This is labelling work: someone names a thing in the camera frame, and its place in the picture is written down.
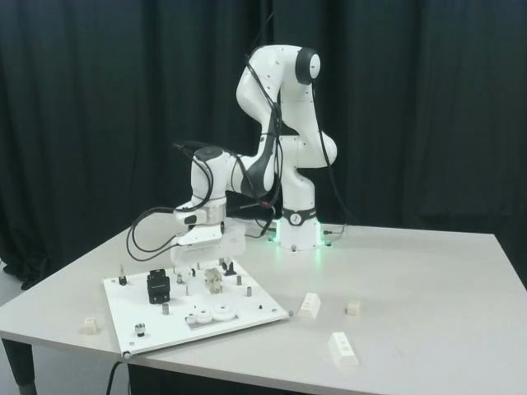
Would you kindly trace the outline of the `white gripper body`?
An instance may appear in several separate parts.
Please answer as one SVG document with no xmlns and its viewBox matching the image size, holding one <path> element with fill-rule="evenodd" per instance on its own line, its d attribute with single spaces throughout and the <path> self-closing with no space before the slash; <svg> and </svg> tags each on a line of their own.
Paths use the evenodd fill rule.
<svg viewBox="0 0 527 395">
<path fill-rule="evenodd" d="M 233 258 L 245 251 L 245 225 L 197 225 L 171 242 L 170 259 L 175 267 Z"/>
</svg>

